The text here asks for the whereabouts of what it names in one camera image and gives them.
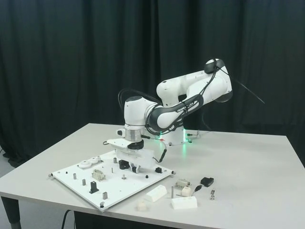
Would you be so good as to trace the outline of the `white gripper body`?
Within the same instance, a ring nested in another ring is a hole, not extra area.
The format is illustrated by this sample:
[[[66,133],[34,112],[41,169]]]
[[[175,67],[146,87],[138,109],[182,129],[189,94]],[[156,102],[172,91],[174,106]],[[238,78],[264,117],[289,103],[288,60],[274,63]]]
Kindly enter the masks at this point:
[[[135,167],[153,167],[153,150],[150,149],[116,149],[116,155]]]

